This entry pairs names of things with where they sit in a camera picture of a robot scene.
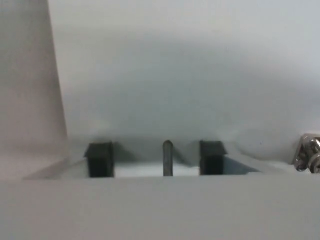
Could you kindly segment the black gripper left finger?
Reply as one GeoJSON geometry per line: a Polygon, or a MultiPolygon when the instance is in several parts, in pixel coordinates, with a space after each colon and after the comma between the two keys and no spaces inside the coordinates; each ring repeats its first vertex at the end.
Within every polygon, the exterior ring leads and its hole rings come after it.
{"type": "Polygon", "coordinates": [[[26,179],[99,179],[115,177],[112,142],[90,143],[82,159],[61,162],[27,176],[26,179]]]}

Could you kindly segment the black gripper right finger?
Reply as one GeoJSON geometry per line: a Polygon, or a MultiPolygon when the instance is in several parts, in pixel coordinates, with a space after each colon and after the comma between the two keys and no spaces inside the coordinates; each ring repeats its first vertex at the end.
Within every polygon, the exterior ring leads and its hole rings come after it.
{"type": "Polygon", "coordinates": [[[247,175],[259,173],[255,168],[228,157],[222,141],[199,142],[199,174],[201,176],[247,175]]]}

